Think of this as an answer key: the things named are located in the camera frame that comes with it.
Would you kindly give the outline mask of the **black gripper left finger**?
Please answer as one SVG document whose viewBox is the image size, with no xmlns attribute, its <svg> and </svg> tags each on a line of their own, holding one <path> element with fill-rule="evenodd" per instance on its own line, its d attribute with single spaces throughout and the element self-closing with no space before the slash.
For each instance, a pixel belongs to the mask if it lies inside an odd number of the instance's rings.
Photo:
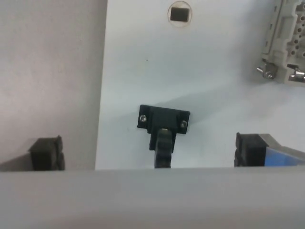
<svg viewBox="0 0 305 229">
<path fill-rule="evenodd" d="M 1 171 L 64 171 L 63 140 L 56 137 L 38 138 L 27 153 L 0 164 Z"/>
</svg>

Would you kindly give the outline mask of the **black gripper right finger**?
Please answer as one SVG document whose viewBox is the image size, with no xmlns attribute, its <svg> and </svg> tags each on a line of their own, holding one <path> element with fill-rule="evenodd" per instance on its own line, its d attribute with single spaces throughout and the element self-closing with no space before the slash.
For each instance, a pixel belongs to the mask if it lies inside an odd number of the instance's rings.
<svg viewBox="0 0 305 229">
<path fill-rule="evenodd" d="M 305 153 L 279 144 L 270 134 L 236 134 L 235 167 L 304 166 Z"/>
</svg>

